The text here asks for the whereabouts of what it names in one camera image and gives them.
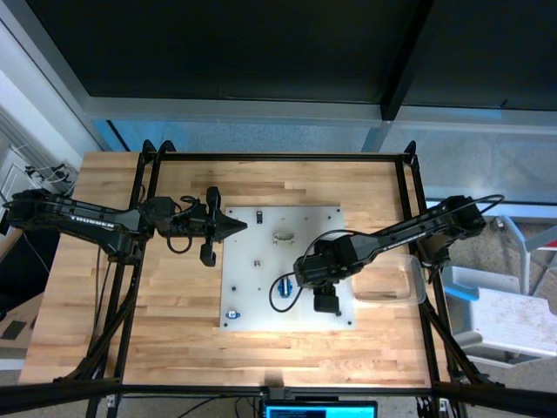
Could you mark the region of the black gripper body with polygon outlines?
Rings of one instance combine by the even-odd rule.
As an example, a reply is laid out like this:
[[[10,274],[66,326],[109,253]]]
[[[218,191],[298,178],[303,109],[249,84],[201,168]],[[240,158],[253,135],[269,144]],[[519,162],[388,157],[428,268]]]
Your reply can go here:
[[[210,186],[206,191],[205,203],[198,203],[191,211],[191,236],[205,240],[200,247],[200,260],[205,266],[216,265],[213,244],[217,239],[217,215],[220,204],[221,195],[218,188]]]
[[[313,310],[322,314],[340,314],[339,297],[333,284],[313,288]]]

